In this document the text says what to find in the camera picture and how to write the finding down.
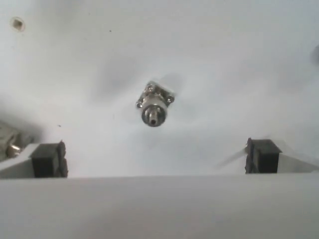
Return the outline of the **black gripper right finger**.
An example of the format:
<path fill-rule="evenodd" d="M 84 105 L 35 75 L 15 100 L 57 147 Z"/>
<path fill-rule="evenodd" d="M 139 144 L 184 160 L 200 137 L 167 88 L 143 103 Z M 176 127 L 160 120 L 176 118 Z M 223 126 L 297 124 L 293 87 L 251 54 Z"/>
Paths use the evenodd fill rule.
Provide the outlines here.
<path fill-rule="evenodd" d="M 319 160 L 298 153 L 282 140 L 252 139 L 245 147 L 246 174 L 318 173 Z"/>

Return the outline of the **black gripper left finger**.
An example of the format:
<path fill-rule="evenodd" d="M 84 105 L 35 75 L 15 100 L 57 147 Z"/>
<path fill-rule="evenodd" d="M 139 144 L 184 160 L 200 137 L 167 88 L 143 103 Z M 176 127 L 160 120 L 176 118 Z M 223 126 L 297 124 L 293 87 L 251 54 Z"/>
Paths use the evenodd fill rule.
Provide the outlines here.
<path fill-rule="evenodd" d="M 66 146 L 58 143 L 31 143 L 16 157 L 0 163 L 1 178 L 67 178 Z"/>

